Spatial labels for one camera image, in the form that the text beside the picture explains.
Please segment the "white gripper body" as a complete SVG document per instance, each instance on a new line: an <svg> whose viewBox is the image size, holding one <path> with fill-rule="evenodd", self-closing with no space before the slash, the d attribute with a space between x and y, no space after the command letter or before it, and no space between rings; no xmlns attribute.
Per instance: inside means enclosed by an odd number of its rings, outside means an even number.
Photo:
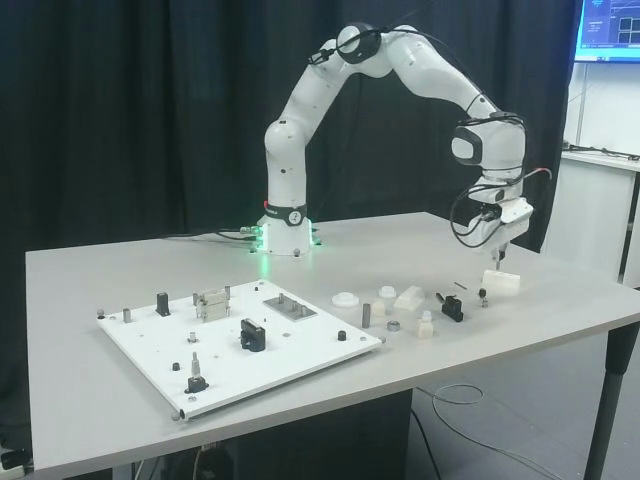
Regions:
<svg viewBox="0 0 640 480"><path fill-rule="evenodd" d="M503 224L499 219L482 220L476 216L469 223L469 245L480 250L495 250L524 234L529 219Z"/></svg>

